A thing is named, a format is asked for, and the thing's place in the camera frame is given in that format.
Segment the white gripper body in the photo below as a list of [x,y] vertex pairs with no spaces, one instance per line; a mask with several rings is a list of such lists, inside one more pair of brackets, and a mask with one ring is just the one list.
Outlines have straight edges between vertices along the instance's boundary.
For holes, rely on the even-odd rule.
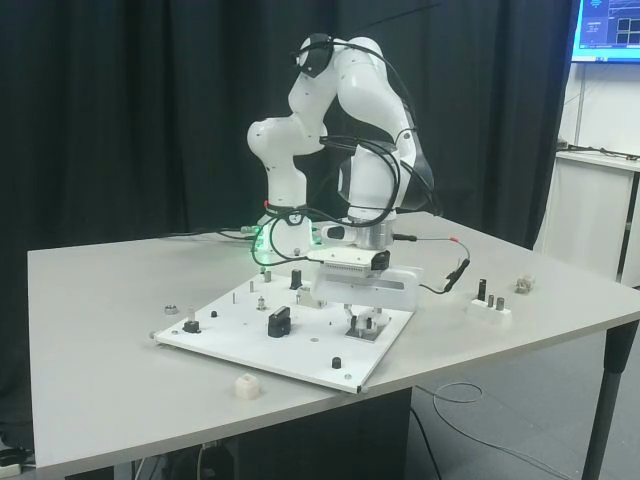
[[339,304],[415,310],[420,281],[419,267],[347,271],[321,266],[312,282],[312,295],[315,299]]

